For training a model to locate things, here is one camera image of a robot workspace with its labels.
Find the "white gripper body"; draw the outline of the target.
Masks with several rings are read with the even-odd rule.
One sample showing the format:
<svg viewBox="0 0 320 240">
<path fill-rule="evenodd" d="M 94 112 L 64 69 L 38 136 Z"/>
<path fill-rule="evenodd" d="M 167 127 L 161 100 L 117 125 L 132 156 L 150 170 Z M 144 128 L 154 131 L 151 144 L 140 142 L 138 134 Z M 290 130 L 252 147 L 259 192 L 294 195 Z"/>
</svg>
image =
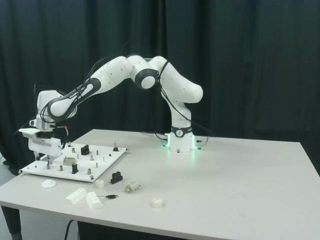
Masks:
<svg viewBox="0 0 320 240">
<path fill-rule="evenodd" d="M 30 138 L 28 148 L 35 152 L 51 157 L 59 157 L 62 154 L 61 140 L 58 138 Z"/>
</svg>

